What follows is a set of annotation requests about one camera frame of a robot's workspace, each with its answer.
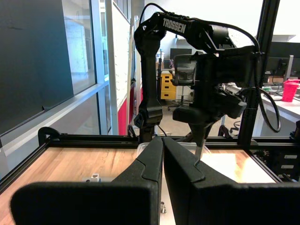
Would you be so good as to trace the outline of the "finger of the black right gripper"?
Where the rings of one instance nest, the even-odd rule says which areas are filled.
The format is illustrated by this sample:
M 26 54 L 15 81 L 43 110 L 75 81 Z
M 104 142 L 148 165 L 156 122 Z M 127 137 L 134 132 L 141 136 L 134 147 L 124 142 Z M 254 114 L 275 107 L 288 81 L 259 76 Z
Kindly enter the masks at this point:
M 200 160 L 202 157 L 202 126 L 189 124 L 191 129 L 192 138 L 196 143 L 195 156 Z
M 202 151 L 201 151 L 200 159 L 202 159 L 202 157 L 203 157 L 203 153 L 204 153 L 204 149 L 205 149 L 205 143 L 206 143 L 207 137 L 209 136 L 209 133 L 211 131 L 212 126 L 213 126 L 213 124 L 210 124 L 209 126 L 207 126 L 205 128 L 204 136 L 203 136 L 203 142 L 202 142 Z

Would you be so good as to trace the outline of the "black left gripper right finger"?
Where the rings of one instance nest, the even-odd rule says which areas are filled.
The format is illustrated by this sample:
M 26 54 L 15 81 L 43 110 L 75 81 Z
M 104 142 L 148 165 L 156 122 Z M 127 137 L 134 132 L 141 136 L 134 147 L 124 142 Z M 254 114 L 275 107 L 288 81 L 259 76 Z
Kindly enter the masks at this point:
M 164 138 L 164 172 L 178 225 L 297 225 L 296 183 L 237 183 L 172 138 Z

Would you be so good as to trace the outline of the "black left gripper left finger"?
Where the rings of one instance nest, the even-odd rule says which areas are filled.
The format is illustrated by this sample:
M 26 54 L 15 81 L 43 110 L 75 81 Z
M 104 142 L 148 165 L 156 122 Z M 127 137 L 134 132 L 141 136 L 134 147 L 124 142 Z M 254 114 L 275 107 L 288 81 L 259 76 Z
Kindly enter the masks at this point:
M 10 201 L 17 225 L 157 225 L 163 141 L 155 137 L 110 182 L 36 182 Z

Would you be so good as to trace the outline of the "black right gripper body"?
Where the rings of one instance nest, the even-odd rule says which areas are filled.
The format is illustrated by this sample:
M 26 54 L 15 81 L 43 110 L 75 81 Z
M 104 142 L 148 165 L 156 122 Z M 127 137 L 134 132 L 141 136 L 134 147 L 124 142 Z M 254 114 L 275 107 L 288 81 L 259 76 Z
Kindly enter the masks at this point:
M 193 101 L 173 111 L 173 120 L 180 122 L 216 122 L 224 115 L 235 119 L 247 107 L 243 96 L 225 90 L 221 84 L 194 84 Z

